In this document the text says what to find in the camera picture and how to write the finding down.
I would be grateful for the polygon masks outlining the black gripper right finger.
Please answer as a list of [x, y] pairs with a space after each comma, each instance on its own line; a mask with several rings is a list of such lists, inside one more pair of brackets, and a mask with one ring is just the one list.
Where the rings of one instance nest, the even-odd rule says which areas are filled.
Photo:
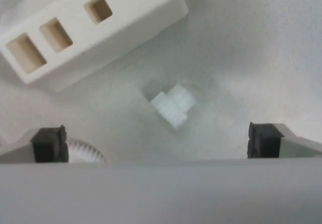
[[250, 123], [247, 157], [314, 158], [321, 157], [321, 143], [297, 136], [282, 123]]

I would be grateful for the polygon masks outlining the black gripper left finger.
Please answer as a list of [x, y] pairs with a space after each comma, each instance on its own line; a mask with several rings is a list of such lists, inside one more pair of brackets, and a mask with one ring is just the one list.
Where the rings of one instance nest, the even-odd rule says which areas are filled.
[[67, 163], [64, 125], [28, 130], [15, 143], [1, 146], [1, 163]]

